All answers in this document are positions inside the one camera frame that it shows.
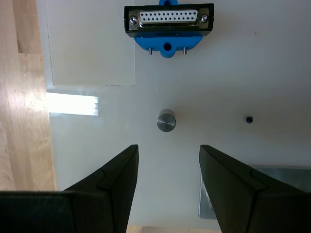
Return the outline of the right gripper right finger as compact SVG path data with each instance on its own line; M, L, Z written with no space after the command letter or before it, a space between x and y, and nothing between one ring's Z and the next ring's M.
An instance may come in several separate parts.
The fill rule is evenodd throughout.
M201 145L204 185L224 233L305 232L305 192Z

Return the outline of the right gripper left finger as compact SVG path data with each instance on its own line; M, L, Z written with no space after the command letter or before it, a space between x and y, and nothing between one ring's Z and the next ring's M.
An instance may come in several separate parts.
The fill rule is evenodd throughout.
M70 186L79 233L124 233L138 179L138 145L130 145L109 162Z

